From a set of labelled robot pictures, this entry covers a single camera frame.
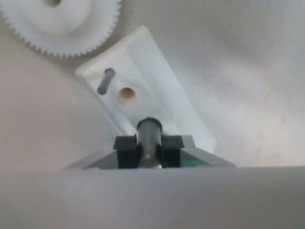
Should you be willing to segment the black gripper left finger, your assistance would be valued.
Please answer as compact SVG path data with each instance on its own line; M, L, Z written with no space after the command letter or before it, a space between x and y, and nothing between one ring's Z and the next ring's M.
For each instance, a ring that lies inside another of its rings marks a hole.
M138 166L136 135L118 136L112 149L97 151L65 169L134 169Z

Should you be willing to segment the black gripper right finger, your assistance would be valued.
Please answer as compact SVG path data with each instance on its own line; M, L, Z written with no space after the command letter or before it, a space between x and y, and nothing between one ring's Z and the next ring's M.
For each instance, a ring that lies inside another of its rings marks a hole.
M235 167L235 164L197 148L190 135L162 136L164 168Z

